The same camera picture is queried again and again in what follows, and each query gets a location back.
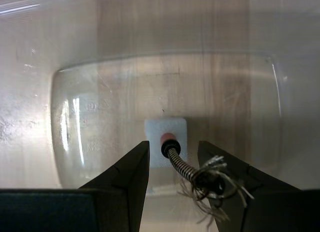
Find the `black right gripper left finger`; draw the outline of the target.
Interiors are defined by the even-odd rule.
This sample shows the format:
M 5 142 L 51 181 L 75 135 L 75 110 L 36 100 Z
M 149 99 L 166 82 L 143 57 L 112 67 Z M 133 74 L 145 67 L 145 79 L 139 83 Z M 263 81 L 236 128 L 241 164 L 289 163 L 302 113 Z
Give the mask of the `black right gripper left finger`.
M 139 231 L 149 179 L 143 141 L 77 189 L 3 189 L 1 231 Z

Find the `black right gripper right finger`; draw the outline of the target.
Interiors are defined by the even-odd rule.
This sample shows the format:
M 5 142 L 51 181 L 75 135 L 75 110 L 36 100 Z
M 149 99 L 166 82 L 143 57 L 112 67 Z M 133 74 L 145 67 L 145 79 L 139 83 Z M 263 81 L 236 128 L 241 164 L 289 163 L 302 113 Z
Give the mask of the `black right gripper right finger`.
M 217 221 L 219 231 L 319 231 L 320 191 L 300 190 L 270 176 L 217 146 L 200 141 L 198 161 L 204 165 L 215 155 L 223 156 L 227 175 L 244 183 L 253 196 L 239 194 L 221 202 L 228 219 Z

